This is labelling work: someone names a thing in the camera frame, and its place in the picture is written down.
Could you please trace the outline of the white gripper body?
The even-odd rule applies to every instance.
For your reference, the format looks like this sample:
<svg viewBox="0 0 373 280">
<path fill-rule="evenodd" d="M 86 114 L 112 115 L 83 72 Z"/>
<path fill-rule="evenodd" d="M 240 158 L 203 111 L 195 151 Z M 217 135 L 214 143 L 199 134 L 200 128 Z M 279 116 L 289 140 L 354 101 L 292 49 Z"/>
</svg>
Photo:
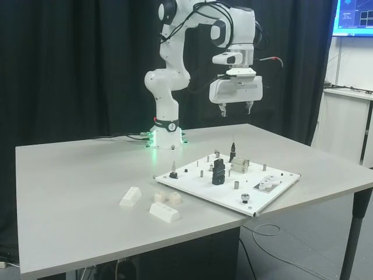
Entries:
<svg viewBox="0 0 373 280">
<path fill-rule="evenodd" d="M 217 78 L 209 88 L 209 100 L 214 104 L 254 102 L 262 97 L 261 76 Z"/>
</svg>

